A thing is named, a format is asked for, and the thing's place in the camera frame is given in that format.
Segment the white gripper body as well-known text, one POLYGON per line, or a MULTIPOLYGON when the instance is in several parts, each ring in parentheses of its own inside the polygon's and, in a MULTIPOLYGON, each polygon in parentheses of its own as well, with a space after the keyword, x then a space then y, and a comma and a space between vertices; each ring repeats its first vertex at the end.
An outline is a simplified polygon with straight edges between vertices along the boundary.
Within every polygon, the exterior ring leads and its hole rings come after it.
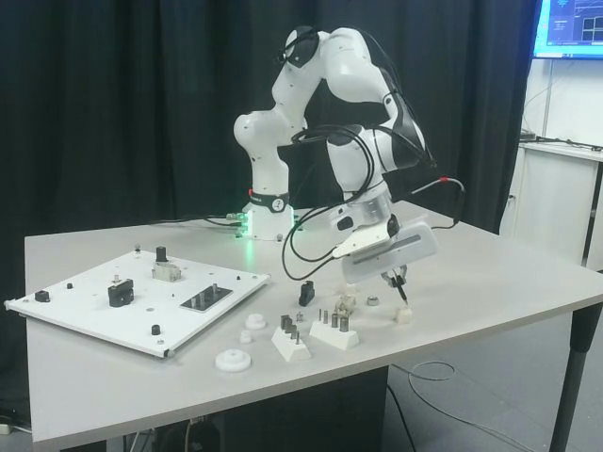
POLYGON ((403 222, 391 235, 388 222, 363 226, 337 246, 337 259, 347 283, 358 283, 407 266, 438 252, 438 242, 425 219, 403 222))

